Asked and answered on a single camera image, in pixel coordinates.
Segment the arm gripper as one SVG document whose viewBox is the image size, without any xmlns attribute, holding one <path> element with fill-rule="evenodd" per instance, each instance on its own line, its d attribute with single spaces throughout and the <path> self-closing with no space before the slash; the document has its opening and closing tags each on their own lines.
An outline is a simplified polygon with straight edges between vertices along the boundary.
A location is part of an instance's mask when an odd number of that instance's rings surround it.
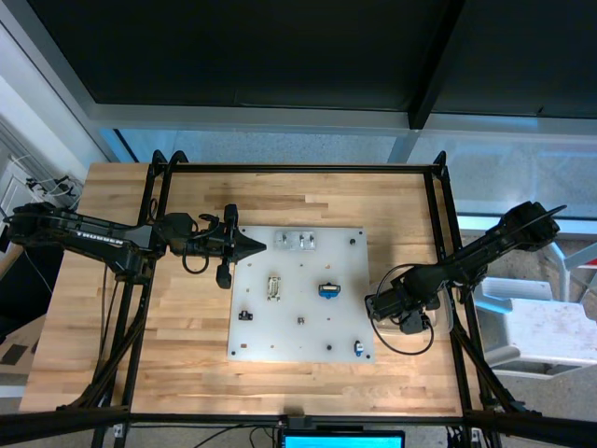
<svg viewBox="0 0 597 448">
<path fill-rule="evenodd" d="M 427 312 L 435 312 L 440 300 L 438 293 L 421 299 L 406 293 L 381 292 L 367 295 L 365 305 L 381 334 L 418 334 L 432 326 Z"/>
<path fill-rule="evenodd" d="M 224 208 L 224 217 L 210 214 L 200 214 L 199 220 L 205 221 L 207 227 L 197 228 L 191 233 L 186 242 L 186 257 L 200 257 L 204 264 L 199 270 L 192 270 L 186 265 L 186 272 L 199 275 L 204 273 L 211 258 L 220 258 L 221 262 L 216 268 L 215 280 L 222 289 L 230 289 L 232 276 L 230 263 L 235 253 L 235 233 L 238 230 L 238 208 L 236 204 L 227 204 Z M 264 243 L 249 238 L 245 234 L 237 236 L 237 260 L 246 259 L 267 249 Z"/>
</svg>

